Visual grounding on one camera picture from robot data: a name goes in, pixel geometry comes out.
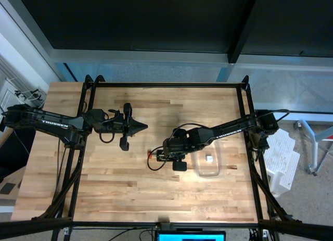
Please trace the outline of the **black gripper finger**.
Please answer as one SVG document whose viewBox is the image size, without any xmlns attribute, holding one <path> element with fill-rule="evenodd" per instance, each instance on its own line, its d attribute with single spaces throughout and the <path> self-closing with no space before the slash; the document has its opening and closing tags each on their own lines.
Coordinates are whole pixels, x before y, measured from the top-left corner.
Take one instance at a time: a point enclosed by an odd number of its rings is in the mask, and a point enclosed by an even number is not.
<svg viewBox="0 0 333 241">
<path fill-rule="evenodd" d="M 138 122 L 138 121 L 134 120 L 132 117 L 130 117 L 130 119 L 129 119 L 129 124 L 132 127 L 148 127 L 148 125 Z"/>
<path fill-rule="evenodd" d="M 129 128 L 129 135 L 133 136 L 133 135 L 137 134 L 138 132 L 143 131 L 147 128 L 148 128 L 148 126 L 133 126 L 133 127 L 130 127 Z"/>
</svg>

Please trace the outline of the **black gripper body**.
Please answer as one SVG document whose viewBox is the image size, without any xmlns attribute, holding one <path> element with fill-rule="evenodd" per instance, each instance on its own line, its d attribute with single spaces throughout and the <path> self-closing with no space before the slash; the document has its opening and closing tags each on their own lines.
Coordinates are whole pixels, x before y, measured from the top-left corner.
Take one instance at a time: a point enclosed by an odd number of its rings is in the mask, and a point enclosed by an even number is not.
<svg viewBox="0 0 333 241">
<path fill-rule="evenodd" d="M 122 134 L 120 138 L 120 148 L 122 150 L 129 150 L 129 143 L 127 138 L 130 136 L 130 118 L 132 116 L 132 106 L 130 103 L 125 103 L 123 106 L 123 113 L 119 110 L 109 109 L 109 112 L 114 114 L 113 118 L 107 120 L 107 133 L 112 133 L 112 140 L 107 143 L 111 143 L 115 134 Z"/>
<path fill-rule="evenodd" d="M 185 159 L 186 130 L 174 129 L 171 136 L 163 141 L 164 163 L 172 162 L 173 171 L 187 171 Z"/>
</svg>

